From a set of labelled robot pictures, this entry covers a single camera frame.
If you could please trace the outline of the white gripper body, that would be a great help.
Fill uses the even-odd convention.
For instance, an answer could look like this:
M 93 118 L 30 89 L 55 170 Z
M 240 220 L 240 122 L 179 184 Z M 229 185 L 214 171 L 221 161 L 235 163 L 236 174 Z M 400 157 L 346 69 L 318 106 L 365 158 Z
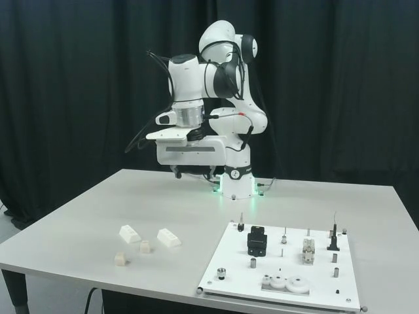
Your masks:
M 199 141 L 156 141 L 158 163 L 167 166 L 223 166 L 226 137 L 208 135 Z

